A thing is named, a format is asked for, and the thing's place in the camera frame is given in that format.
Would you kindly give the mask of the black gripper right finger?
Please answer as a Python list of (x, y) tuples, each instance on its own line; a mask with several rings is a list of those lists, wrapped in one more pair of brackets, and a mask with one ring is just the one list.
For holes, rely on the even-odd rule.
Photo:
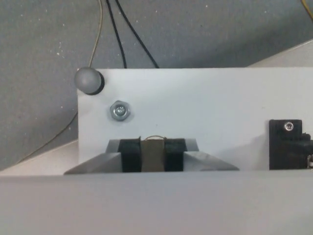
[(166, 139), (164, 149), (164, 170), (167, 172), (240, 170), (230, 163), (200, 151), (195, 139)]

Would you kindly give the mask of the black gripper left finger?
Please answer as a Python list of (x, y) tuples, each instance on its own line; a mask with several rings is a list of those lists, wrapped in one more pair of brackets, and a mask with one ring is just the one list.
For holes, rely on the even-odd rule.
[(65, 174), (141, 172), (141, 139), (110, 140), (107, 149)]

